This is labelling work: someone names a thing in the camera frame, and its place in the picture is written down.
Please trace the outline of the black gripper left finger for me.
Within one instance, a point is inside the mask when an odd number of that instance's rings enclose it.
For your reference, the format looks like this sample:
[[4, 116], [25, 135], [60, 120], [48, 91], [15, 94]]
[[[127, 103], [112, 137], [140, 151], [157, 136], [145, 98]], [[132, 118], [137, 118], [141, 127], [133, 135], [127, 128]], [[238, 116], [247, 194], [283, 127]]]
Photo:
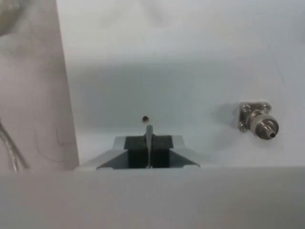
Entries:
[[113, 147], [80, 165], [81, 170], [145, 169], [149, 153], [144, 136], [116, 137]]

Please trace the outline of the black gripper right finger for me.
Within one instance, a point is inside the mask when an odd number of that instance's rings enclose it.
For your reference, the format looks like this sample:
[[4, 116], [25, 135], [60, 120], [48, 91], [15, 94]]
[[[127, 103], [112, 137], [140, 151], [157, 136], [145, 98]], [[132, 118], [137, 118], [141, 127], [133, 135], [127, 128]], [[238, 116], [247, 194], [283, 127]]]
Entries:
[[154, 135], [152, 139], [152, 168], [200, 167], [201, 154], [187, 148], [181, 135]]

